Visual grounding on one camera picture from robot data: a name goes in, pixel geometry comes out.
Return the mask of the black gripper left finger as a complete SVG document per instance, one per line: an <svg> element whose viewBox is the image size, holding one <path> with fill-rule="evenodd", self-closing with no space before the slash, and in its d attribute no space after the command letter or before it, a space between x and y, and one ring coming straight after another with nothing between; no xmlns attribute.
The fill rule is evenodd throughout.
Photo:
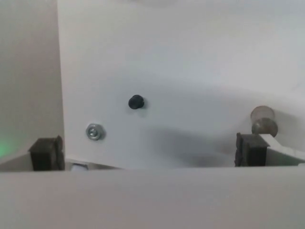
<svg viewBox="0 0 305 229"><path fill-rule="evenodd" d="M10 155L0 157L1 172L64 171L61 136L38 138Z"/></svg>

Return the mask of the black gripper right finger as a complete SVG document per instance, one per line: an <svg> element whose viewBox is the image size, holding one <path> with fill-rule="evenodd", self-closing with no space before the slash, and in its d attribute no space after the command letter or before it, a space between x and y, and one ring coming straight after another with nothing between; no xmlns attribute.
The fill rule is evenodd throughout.
<svg viewBox="0 0 305 229"><path fill-rule="evenodd" d="M281 145L270 134L236 135L236 167L303 166L305 153Z"/></svg>

